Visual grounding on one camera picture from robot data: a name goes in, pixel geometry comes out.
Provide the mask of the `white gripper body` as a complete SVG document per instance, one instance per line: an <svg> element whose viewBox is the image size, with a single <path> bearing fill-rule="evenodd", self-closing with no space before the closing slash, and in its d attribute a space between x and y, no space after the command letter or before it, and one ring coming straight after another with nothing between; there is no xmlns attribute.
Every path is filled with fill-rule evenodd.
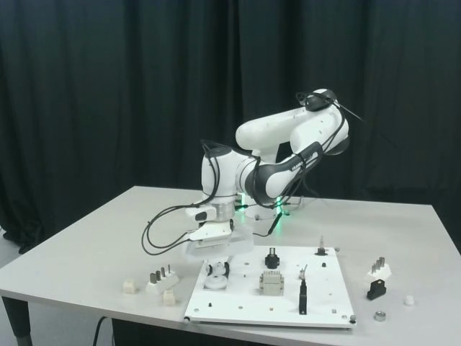
<svg viewBox="0 0 461 346"><path fill-rule="evenodd" d="M251 252L254 247L253 229L248 226L238 226L226 240L217 244L199 246L195 241L185 248L185 259L190 262L222 260L237 254Z"/></svg>

